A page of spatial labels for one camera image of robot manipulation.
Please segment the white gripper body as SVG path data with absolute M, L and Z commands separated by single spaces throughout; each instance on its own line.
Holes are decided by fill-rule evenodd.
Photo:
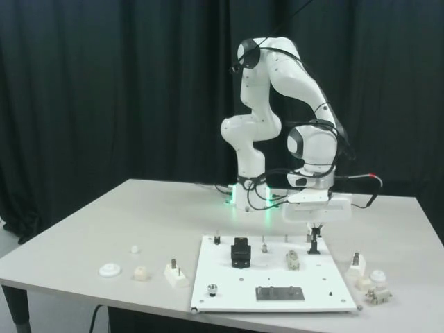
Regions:
M 351 196 L 333 195 L 326 202 L 287 203 L 282 218 L 287 223 L 336 223 L 351 217 Z

